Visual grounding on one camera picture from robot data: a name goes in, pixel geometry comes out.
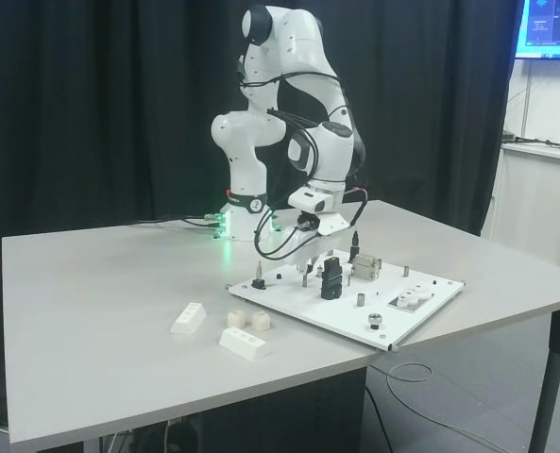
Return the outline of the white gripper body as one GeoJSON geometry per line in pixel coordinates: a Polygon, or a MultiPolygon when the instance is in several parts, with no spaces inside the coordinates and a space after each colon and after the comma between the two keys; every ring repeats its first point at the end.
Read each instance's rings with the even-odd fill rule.
{"type": "Polygon", "coordinates": [[[280,250],[279,258],[285,264],[297,265],[321,255],[329,249],[329,238],[316,230],[298,230],[280,250]]]}

